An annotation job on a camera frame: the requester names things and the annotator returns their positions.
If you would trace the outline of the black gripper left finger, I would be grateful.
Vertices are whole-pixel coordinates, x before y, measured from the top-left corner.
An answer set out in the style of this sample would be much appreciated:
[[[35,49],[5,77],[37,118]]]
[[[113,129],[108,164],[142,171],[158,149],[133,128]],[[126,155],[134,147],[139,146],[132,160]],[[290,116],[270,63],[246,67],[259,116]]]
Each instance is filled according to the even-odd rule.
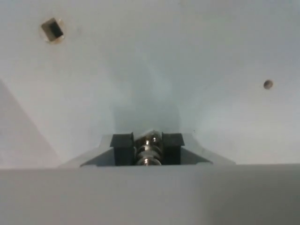
[[[113,134],[108,138],[109,146],[105,152],[98,154],[80,165],[83,166],[132,166],[135,160],[133,133]]]

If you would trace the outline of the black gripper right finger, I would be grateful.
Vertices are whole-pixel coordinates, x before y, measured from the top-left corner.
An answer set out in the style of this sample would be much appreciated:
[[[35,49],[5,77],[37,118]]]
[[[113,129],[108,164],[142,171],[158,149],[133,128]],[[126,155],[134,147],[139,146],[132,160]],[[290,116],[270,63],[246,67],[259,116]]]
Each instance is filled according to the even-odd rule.
[[[234,165],[234,161],[204,148],[191,133],[162,133],[163,165]]]

